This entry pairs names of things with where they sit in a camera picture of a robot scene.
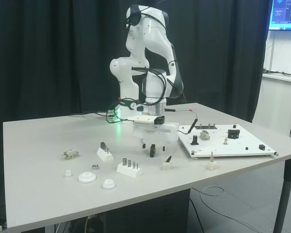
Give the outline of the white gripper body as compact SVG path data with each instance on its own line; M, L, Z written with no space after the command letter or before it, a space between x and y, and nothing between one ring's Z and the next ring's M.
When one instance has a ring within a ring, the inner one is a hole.
M178 140L178 123L154 124L133 124L133 136L141 139L144 143L166 144Z

